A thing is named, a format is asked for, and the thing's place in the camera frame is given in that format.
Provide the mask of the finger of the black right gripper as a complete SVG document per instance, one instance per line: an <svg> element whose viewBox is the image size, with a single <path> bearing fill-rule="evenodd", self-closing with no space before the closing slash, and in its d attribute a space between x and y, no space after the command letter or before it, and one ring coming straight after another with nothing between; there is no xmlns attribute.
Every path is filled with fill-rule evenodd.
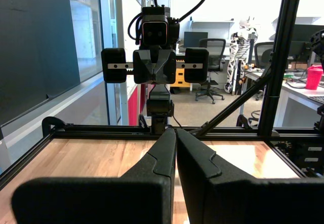
<svg viewBox="0 0 324 224"><path fill-rule="evenodd" d="M153 83L153 65L149 50L135 50L133 52L133 72L136 84Z"/></svg>
<svg viewBox="0 0 324 224"><path fill-rule="evenodd" d="M154 82L173 84L176 80L176 53L174 50L159 50L154 67Z"/></svg>

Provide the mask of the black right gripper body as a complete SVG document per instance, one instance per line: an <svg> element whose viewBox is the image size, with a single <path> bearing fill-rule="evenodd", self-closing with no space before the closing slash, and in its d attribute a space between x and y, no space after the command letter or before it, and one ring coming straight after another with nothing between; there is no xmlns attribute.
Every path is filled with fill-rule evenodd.
<svg viewBox="0 0 324 224"><path fill-rule="evenodd" d="M150 46L141 48L139 50L149 50L151 61L153 65L153 83L154 82L154 67L156 65L159 46ZM184 61L177 62L176 56L176 70L178 68L184 69L184 80L187 83L201 83L207 79L209 52L205 48L189 48L185 51ZM123 48L106 48L101 52L101 60L103 67L103 76L106 83L123 83L127 79L127 75L133 72L133 61L126 62L126 52Z"/></svg>

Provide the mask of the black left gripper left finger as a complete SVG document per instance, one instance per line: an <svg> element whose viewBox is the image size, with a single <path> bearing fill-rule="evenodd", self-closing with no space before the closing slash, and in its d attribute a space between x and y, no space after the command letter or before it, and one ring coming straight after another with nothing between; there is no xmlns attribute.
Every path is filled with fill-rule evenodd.
<svg viewBox="0 0 324 224"><path fill-rule="evenodd" d="M118 178L44 177L18 186L17 223L171 223L176 133L167 129Z"/></svg>

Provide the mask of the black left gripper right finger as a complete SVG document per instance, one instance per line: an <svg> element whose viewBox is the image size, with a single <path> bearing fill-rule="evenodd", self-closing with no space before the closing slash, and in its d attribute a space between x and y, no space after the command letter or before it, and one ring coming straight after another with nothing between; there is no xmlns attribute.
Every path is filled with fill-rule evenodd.
<svg viewBox="0 0 324 224"><path fill-rule="evenodd" d="M323 179L260 179L183 129L177 165L190 223L323 223Z"/></svg>

